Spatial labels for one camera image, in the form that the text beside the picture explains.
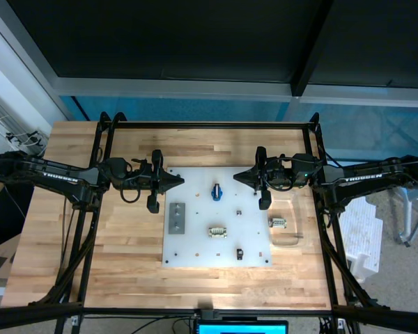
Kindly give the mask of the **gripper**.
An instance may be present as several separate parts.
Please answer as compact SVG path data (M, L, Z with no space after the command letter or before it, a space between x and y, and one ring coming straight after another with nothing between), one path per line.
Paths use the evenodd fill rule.
M164 194L170 189L184 184L185 180L162 169L163 155L161 150L153 150L150 163L146 159L140 160L139 163L139 170L136 172L133 185L135 185L138 193L143 190L150 191L150 195L147 197L147 209L150 213L158 213L160 204L157 201L157 195L159 193Z
M285 168L282 163L290 161L284 154L279 157L268 157L264 147L258 146L256 150L256 163L248 170L236 173L233 179L240 182L253 190L259 189L261 197L258 200L260 210L268 210L272 204L272 196L270 189L278 192L287 192L293 188L293 180L291 177L292 170Z

